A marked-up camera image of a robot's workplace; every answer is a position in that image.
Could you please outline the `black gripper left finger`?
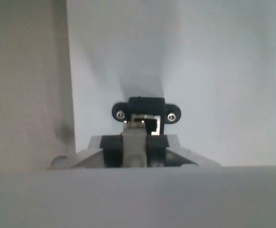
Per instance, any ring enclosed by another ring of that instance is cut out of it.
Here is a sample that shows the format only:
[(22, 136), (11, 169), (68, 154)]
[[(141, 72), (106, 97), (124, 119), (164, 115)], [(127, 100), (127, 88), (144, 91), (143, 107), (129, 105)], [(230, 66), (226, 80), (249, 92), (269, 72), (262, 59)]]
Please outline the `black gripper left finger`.
[(122, 136), (93, 136), (86, 149), (70, 157), (70, 168), (120, 168), (123, 164)]

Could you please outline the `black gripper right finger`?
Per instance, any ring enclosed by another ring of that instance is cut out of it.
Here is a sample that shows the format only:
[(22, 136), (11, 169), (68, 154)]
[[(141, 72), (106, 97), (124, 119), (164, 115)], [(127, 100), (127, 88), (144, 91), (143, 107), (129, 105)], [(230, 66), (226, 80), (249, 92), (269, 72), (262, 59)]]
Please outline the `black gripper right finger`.
[(166, 135), (148, 135), (146, 154), (148, 167), (180, 167), (197, 164), (171, 150)]

